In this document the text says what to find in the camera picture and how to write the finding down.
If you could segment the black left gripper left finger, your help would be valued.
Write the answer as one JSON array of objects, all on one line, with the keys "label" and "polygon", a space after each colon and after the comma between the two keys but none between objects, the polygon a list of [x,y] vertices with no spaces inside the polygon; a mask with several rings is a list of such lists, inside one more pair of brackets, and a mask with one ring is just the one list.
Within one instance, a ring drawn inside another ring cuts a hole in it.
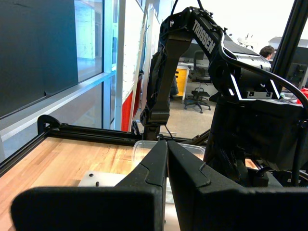
[{"label": "black left gripper left finger", "polygon": [[162,231],[167,143],[158,141],[114,187],[36,187],[17,195],[18,231]]}]

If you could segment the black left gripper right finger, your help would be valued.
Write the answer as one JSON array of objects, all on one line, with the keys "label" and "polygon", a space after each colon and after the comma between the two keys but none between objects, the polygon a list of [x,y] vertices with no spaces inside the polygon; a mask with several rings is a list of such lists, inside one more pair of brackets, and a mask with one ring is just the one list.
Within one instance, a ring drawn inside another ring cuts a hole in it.
[{"label": "black left gripper right finger", "polygon": [[175,141],[168,148],[168,177],[182,231],[307,230],[307,189],[246,188]]}]

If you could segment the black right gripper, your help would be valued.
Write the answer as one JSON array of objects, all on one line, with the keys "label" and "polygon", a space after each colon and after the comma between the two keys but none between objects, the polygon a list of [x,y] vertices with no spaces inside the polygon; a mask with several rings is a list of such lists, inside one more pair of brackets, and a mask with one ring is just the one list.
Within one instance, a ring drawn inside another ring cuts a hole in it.
[{"label": "black right gripper", "polygon": [[272,169],[290,170],[307,113],[300,104],[273,100],[231,103],[220,97],[210,128],[204,160],[238,149],[262,160]]}]

